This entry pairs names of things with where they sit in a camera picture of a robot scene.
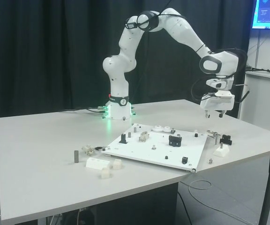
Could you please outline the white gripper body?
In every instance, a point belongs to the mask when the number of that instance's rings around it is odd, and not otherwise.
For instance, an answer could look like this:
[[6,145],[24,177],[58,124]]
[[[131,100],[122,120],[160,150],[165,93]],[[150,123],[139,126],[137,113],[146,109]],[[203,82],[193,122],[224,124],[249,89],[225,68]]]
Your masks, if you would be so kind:
[[200,107],[205,111],[229,111],[234,106],[234,95],[229,97],[217,97],[205,95],[200,101]]

